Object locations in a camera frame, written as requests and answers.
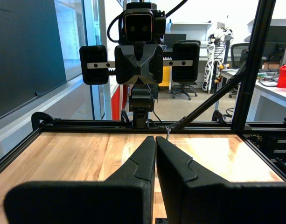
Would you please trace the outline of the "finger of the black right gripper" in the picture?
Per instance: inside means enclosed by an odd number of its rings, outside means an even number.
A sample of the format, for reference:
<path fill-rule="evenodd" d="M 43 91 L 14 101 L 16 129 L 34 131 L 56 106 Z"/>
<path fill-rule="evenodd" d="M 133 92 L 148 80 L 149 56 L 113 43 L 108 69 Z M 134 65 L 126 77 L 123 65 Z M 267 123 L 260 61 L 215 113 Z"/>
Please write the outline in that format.
<path fill-rule="evenodd" d="M 160 45 L 144 45 L 140 59 L 140 80 L 161 83 L 163 77 L 163 49 Z"/>
<path fill-rule="evenodd" d="M 137 65 L 133 45 L 119 45 L 115 48 L 115 74 L 118 84 L 136 84 Z"/>

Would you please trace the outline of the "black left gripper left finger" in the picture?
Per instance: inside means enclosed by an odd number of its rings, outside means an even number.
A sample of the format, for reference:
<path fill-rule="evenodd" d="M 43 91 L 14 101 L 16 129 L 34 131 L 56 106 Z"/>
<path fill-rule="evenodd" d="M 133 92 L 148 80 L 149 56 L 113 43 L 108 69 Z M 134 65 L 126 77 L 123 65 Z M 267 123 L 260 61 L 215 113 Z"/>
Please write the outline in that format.
<path fill-rule="evenodd" d="M 150 224 L 156 144 L 149 136 L 102 182 L 26 182 L 5 196 L 11 224 Z"/>

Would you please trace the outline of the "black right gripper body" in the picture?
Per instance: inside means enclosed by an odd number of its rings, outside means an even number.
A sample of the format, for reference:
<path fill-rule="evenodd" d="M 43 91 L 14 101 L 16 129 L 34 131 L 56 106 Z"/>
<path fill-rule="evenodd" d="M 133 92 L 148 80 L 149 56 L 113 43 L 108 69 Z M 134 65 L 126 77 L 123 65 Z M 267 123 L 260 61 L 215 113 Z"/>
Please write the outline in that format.
<path fill-rule="evenodd" d="M 138 61 L 136 84 L 160 84 L 143 83 L 140 80 L 140 59 L 143 55 L 144 45 L 160 44 L 135 44 L 134 52 Z M 107 60 L 107 50 L 103 45 L 82 46 L 79 50 L 83 81 L 86 84 L 106 84 L 109 76 L 115 76 L 115 59 Z M 177 42 L 173 45 L 172 52 L 163 51 L 163 68 L 172 69 L 172 80 L 178 83 L 194 82 L 198 76 L 200 45 L 196 42 Z"/>

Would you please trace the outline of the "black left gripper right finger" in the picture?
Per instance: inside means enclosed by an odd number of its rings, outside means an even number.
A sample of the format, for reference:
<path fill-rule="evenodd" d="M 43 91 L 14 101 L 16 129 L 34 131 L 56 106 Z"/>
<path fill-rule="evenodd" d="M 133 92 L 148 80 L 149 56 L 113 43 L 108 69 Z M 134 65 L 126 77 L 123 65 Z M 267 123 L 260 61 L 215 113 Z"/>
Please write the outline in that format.
<path fill-rule="evenodd" d="M 230 182 L 163 137 L 157 173 L 171 224 L 286 224 L 286 182 Z"/>

